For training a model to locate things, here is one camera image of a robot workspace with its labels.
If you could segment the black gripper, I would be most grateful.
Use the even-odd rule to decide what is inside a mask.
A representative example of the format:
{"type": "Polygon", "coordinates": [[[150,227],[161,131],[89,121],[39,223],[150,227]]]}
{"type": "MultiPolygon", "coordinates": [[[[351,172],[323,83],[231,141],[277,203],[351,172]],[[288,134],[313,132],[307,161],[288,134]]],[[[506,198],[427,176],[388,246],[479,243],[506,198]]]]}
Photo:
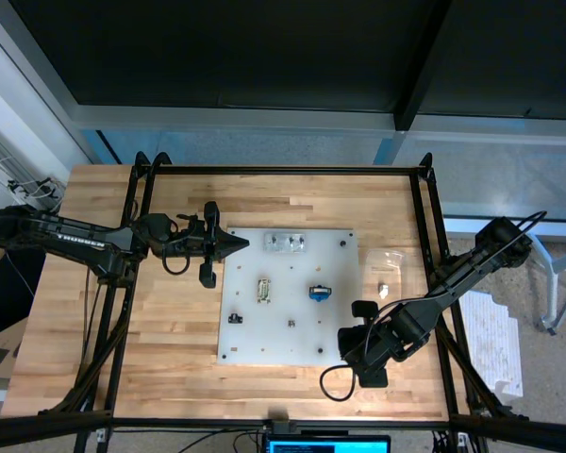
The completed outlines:
{"type": "MultiPolygon", "coordinates": [[[[213,262],[216,261],[216,230],[219,225],[220,212],[214,201],[204,206],[204,219],[197,215],[189,217],[183,241],[183,256],[190,261],[191,258],[202,258],[204,262],[199,266],[199,281],[207,289],[216,287],[216,274],[213,272],[213,262]]],[[[232,243],[222,245],[218,250],[218,260],[243,250],[249,246],[249,241],[243,237],[228,233],[218,228],[218,243],[232,243]]]]}
{"type": "Polygon", "coordinates": [[[352,314],[363,320],[362,327],[343,327],[338,331],[341,359],[355,362],[354,372],[362,388],[386,388],[388,375],[379,346],[376,323],[382,312],[376,302],[357,300],[352,304],[352,314]]]}

